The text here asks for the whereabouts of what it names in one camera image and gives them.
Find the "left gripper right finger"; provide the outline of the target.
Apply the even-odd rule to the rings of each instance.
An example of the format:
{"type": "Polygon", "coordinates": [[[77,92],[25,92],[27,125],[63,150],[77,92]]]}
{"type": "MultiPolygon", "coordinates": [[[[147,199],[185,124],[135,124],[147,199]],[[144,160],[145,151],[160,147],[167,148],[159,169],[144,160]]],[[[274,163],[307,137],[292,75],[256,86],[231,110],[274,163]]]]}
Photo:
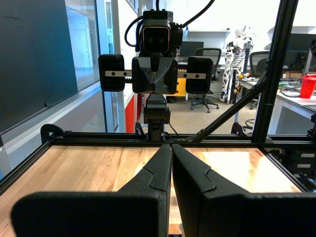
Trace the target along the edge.
{"type": "Polygon", "coordinates": [[[250,193],[173,145],[173,184],[187,237],[313,237],[312,193],[250,193]]]}

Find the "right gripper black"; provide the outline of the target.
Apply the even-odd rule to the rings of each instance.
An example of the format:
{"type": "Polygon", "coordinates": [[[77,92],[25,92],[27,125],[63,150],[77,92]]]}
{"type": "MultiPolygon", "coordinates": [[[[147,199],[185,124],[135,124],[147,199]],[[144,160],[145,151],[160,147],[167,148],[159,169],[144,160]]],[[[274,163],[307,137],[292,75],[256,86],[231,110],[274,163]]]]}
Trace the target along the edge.
{"type": "Polygon", "coordinates": [[[186,65],[174,57],[134,57],[130,70],[124,68],[121,54],[103,54],[98,61],[103,91],[120,92],[130,83],[134,93],[175,94],[179,78],[186,80],[187,93],[206,94],[210,89],[213,61],[209,57],[190,56],[186,65]]]}

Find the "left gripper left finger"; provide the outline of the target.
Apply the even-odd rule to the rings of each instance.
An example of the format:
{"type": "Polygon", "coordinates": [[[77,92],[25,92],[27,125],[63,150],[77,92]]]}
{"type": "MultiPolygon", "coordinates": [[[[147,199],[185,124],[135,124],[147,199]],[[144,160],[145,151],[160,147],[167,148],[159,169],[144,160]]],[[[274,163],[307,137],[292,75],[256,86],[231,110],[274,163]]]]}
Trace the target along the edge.
{"type": "Polygon", "coordinates": [[[18,200],[18,237],[165,237],[172,150],[162,145],[117,192],[37,192],[18,200]]]}

